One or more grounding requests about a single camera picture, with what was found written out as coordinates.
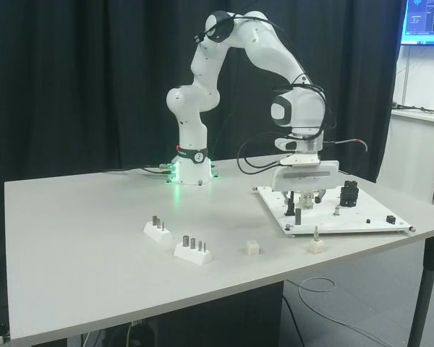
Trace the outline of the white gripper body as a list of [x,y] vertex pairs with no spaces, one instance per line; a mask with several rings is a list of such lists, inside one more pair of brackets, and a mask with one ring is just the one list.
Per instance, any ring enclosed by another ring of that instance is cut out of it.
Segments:
[[316,166],[280,166],[271,180],[275,192],[308,192],[335,189],[339,185],[339,162],[321,161]]

